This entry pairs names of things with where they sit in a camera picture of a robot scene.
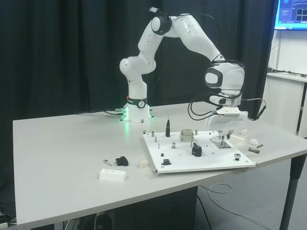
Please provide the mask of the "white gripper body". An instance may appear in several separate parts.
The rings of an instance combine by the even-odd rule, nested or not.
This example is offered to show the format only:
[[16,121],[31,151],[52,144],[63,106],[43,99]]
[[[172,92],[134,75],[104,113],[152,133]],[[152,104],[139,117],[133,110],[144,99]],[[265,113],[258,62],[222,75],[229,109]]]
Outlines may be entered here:
[[246,128],[248,112],[239,115],[213,115],[205,120],[205,127],[209,131],[236,131]]

